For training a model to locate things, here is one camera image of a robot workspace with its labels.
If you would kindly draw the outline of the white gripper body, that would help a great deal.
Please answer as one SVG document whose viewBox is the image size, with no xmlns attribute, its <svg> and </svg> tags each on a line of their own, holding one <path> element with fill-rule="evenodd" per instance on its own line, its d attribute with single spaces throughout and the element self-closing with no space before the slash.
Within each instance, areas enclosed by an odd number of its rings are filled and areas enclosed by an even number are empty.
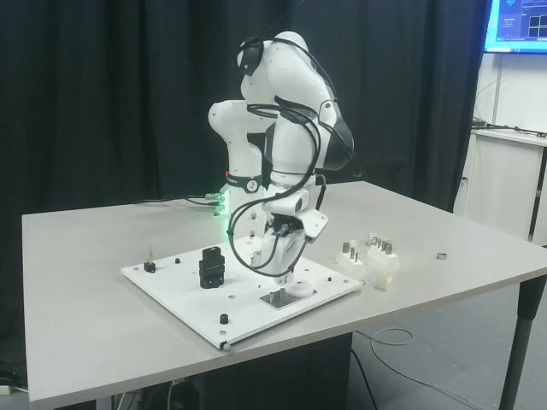
<svg viewBox="0 0 547 410">
<path fill-rule="evenodd" d="M 274 247 L 276 237 L 273 230 L 267 230 L 262 238 L 261 263 L 265 264 L 270 255 L 273 257 L 261 268 L 261 272 L 275 280 L 291 280 L 292 273 L 288 271 L 288 268 L 297 259 L 302 249 L 305 240 L 304 230 L 295 230 L 280 237 Z"/>
</svg>

